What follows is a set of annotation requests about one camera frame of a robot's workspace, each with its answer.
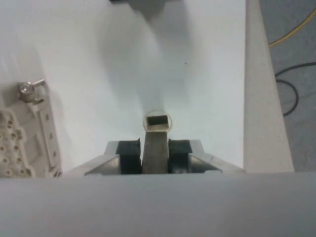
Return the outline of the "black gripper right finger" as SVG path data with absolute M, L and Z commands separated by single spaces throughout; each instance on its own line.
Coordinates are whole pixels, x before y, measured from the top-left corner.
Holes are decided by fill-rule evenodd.
M 200 140 L 168 140 L 168 172 L 206 173 L 221 172 L 224 174 L 244 173 L 241 167 L 206 153 Z

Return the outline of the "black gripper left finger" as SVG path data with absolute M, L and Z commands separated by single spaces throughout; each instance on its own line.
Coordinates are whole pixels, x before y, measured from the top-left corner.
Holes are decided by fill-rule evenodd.
M 110 141 L 104 154 L 77 166 L 66 175 L 134 175 L 142 173 L 140 140 Z

